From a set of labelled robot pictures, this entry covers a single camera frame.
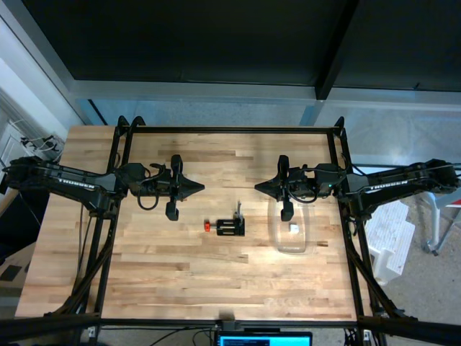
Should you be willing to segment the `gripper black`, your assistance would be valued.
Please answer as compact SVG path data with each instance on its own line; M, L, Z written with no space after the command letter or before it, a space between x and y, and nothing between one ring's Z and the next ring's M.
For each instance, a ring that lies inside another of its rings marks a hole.
M170 221L178 221L179 210L176 207L176 202L203 191L205 187L203 184L192 181L182 175L183 161L178 154L172 156L170 169L160 164L151 164L151 166L157 168L158 173L152 177L145 178L139 184L137 192L138 206L143 210L153 210L158 205L160 197L168 197L169 202L166 204L166 217ZM155 197L156 200L153 206L146 207L141 202L142 197Z
M301 204L311 204L318 199L315 181L313 178L307 178L305 173L303 168L290 168L289 158L281 155L277 163L277 176L254 185L256 191L282 202L282 221L291 221L294 216L292 200Z

